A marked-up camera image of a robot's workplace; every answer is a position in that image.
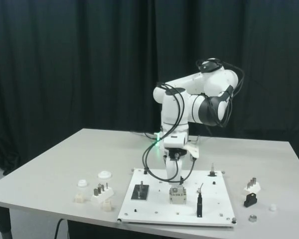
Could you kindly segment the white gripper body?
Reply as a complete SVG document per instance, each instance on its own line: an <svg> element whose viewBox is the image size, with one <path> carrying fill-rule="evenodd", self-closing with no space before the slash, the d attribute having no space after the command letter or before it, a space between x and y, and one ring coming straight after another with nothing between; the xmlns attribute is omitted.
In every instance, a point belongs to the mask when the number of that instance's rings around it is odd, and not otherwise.
<svg viewBox="0 0 299 239"><path fill-rule="evenodd" d="M166 173L167 173L167 179L171 179L173 176L175 176L172 180L170 180L169 184L182 184L182 165L183 165L183 158L180 158L179 160L175 161L171 158L167 158L165 161L166 165Z"/></svg>

